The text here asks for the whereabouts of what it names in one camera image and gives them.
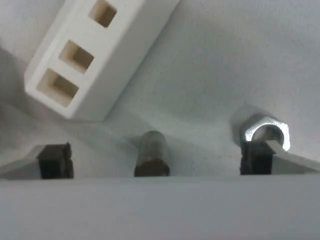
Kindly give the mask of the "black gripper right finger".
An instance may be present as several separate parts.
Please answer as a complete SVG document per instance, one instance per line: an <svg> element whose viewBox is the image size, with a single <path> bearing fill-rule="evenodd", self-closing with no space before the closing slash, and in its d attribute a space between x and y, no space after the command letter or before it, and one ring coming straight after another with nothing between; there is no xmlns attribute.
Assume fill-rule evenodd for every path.
<svg viewBox="0 0 320 240"><path fill-rule="evenodd" d="M319 174L320 163L291 154L275 140L254 140L241 145L241 175Z"/></svg>

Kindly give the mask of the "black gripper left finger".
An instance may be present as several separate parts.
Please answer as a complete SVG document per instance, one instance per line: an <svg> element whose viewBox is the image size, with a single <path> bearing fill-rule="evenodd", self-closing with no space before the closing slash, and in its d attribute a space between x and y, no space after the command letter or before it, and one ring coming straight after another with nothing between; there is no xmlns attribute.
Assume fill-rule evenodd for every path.
<svg viewBox="0 0 320 240"><path fill-rule="evenodd" d="M1 179L73 179L71 144L35 146L26 156L0 167Z"/></svg>

